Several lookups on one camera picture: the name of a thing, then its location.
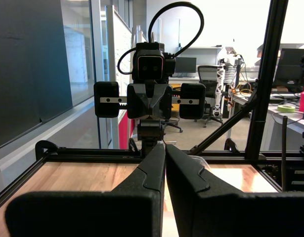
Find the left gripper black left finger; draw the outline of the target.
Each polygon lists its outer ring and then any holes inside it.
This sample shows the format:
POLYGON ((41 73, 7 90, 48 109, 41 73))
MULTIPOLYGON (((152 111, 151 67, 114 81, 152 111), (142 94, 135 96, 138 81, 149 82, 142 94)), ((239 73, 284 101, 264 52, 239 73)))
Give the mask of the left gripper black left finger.
POLYGON ((159 237, 165 148, 155 146, 109 192, 30 192, 5 210, 12 237, 159 237))

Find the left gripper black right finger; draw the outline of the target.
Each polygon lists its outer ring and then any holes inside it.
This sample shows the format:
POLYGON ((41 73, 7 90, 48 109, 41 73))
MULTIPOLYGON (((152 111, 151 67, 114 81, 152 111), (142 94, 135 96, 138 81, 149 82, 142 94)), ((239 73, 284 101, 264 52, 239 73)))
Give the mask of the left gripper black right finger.
POLYGON ((304 193, 245 193, 173 145, 166 177, 181 237, 304 237, 304 193))

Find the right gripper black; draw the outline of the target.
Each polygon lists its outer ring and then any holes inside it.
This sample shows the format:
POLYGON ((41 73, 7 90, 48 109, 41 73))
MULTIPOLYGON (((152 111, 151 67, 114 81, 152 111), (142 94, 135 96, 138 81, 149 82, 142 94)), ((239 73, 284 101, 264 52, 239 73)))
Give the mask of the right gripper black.
POLYGON ((180 90, 169 84, 132 83, 125 96, 119 95, 117 82, 102 81, 94 85, 98 118, 116 118, 120 110, 126 110, 130 119, 170 119, 172 105, 178 104, 182 119, 201 119, 205 96, 205 86, 192 83, 183 83, 180 90))

